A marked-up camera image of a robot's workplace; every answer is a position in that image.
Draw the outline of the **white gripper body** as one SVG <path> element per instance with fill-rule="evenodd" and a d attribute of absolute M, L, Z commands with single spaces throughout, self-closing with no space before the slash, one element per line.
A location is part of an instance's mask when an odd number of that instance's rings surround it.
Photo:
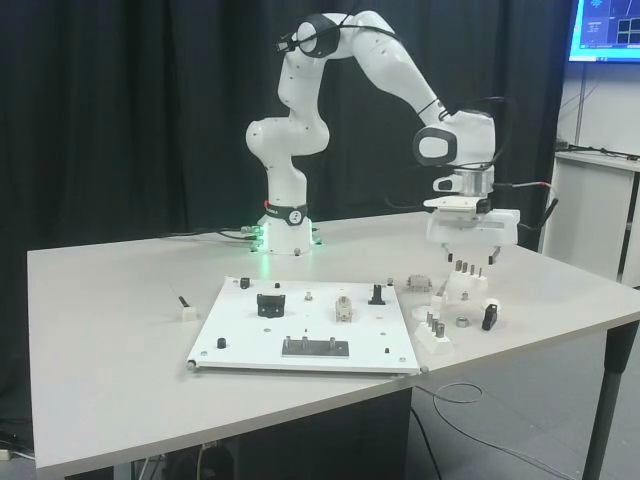
<path fill-rule="evenodd" d="M 428 215 L 426 237 L 447 245 L 513 246 L 518 242 L 520 212 L 494 209 L 485 214 L 436 210 Z"/>

